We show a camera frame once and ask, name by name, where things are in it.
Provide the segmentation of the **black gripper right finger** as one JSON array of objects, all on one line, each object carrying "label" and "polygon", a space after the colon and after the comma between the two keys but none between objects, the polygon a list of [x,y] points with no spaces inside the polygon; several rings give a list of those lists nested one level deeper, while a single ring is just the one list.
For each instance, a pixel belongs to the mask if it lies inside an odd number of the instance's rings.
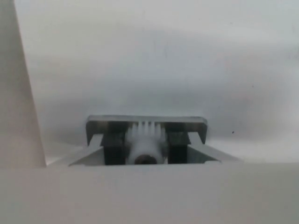
[{"label": "black gripper right finger", "polygon": [[207,121],[167,121],[169,164],[241,162],[242,160],[206,144]]}]

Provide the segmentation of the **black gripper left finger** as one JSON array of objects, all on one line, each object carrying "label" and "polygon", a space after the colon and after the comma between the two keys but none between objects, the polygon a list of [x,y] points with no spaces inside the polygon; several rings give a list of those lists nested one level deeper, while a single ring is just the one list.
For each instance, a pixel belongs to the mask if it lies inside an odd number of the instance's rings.
[{"label": "black gripper left finger", "polygon": [[126,121],[88,121],[87,148],[70,166],[111,166],[125,164]]}]

